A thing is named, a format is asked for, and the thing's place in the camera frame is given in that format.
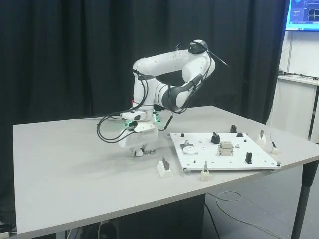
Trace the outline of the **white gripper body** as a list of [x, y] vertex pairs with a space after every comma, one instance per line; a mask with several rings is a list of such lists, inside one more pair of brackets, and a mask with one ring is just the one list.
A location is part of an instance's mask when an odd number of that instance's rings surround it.
[[144, 144], [155, 141], [158, 137], [158, 130], [152, 129], [144, 132], [125, 131], [119, 141], [121, 148], [141, 147]]

